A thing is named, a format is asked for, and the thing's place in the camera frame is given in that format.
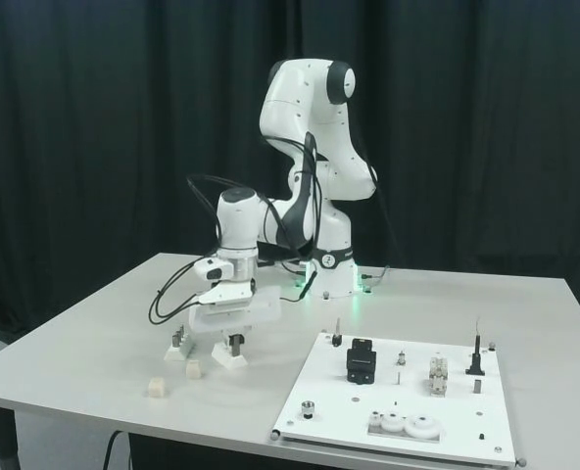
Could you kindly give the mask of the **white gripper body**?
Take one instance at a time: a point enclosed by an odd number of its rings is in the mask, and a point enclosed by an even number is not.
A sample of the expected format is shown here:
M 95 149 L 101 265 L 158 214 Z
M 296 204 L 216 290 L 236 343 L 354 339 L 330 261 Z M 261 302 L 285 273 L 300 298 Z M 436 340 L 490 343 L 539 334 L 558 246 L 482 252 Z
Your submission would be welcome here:
M 281 316 L 281 290 L 261 288 L 250 298 L 226 300 L 213 292 L 198 296 L 196 304 L 190 308 L 188 331 L 195 335 L 222 332 L 241 333 L 244 329 L 276 321 Z

